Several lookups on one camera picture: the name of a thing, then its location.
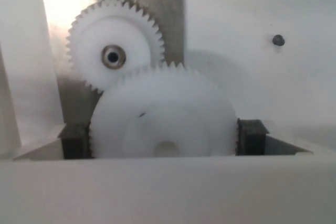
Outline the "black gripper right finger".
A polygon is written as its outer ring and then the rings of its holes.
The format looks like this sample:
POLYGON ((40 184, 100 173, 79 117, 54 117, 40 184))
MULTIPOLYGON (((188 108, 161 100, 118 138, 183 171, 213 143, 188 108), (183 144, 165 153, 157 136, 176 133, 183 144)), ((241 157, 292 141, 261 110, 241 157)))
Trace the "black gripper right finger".
POLYGON ((237 156, 277 156, 311 154, 312 152, 298 144, 273 137, 259 119, 237 119, 237 156))

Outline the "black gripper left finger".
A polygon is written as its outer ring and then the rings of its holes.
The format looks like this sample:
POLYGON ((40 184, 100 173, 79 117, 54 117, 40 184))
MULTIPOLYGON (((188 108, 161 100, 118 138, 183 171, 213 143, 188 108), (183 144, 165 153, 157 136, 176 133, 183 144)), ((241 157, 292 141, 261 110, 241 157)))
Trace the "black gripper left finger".
POLYGON ((12 160, 91 159, 89 123, 57 125, 45 140, 12 151, 12 160))

